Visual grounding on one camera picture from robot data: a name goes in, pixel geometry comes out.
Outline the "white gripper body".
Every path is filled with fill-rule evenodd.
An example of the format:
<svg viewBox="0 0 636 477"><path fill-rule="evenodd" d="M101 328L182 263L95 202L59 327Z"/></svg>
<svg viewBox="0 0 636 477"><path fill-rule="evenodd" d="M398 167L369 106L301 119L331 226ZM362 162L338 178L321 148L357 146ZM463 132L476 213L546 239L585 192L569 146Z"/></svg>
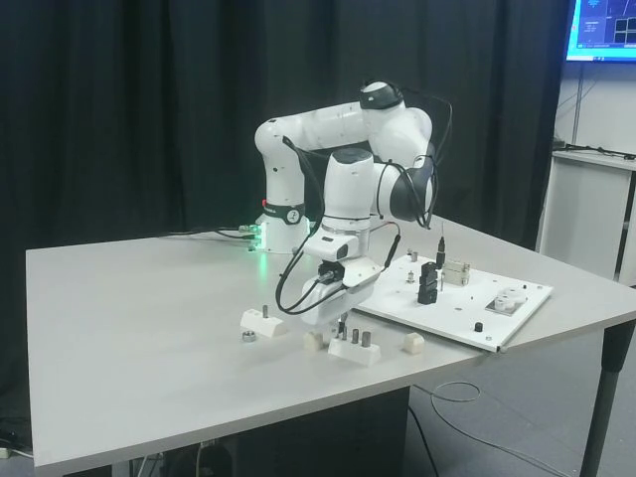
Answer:
<svg viewBox="0 0 636 477"><path fill-rule="evenodd" d="M343 279L314 277L303 285L300 317L308 325L319 327L348 313L370 298L372 293L372 279L356 286L347 286Z"/></svg>

